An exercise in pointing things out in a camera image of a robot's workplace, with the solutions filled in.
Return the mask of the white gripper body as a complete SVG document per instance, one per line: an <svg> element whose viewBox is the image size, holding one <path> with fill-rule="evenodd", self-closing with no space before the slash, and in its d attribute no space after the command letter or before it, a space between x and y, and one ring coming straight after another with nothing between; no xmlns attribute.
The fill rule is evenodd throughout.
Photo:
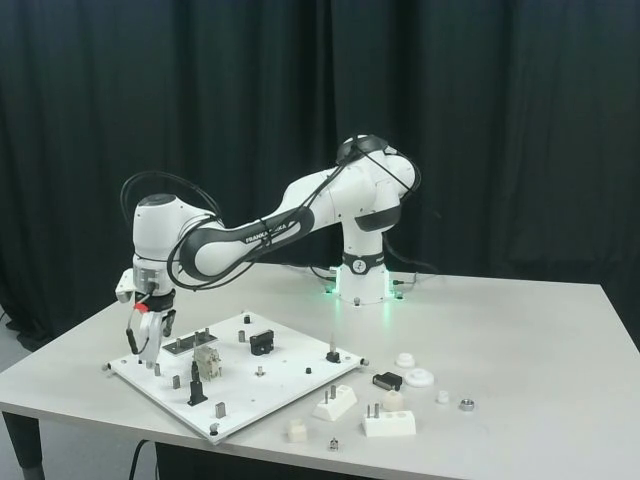
<svg viewBox="0 0 640 480"><path fill-rule="evenodd" d="M163 314L161 312L146 312L141 317L139 330L140 359L156 359L158 357L162 338Z"/></svg>

